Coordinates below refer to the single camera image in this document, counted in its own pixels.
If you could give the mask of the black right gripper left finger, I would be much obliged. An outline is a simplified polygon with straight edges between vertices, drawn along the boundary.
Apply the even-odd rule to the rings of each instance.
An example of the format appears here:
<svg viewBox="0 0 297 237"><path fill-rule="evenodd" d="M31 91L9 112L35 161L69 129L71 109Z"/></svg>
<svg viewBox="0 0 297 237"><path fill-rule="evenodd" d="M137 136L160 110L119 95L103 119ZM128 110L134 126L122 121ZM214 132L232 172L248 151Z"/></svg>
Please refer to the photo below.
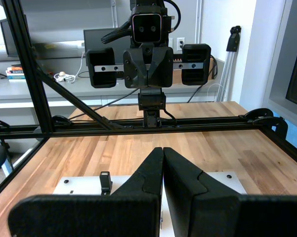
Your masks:
<svg viewBox="0 0 297 237"><path fill-rule="evenodd" d="M109 196L36 195L8 215L15 237L157 237L160 233L163 149L155 148Z"/></svg>

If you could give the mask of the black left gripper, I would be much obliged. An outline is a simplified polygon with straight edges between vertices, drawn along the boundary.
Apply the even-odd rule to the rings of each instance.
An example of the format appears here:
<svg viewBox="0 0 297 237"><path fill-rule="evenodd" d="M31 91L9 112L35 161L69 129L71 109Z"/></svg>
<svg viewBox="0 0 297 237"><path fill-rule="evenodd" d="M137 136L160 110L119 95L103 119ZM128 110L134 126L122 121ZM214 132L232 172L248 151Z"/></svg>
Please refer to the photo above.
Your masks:
<svg viewBox="0 0 297 237"><path fill-rule="evenodd" d="M115 62L113 49L89 50L86 53L90 83L94 88L111 88L122 77L127 88L164 88L172 85L175 70L181 71L184 85L208 82L211 47L207 44L186 44L178 56L170 47L147 45L126 49L122 63Z"/></svg>

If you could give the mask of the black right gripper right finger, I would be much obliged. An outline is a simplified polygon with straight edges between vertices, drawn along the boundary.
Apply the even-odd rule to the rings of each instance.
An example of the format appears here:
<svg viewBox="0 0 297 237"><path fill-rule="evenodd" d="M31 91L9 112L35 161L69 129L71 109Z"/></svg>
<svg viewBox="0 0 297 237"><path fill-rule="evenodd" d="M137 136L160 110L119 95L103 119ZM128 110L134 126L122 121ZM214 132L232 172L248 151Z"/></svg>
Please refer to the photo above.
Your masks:
<svg viewBox="0 0 297 237"><path fill-rule="evenodd" d="M243 195L164 148L164 187L177 237L297 237L297 196Z"/></svg>

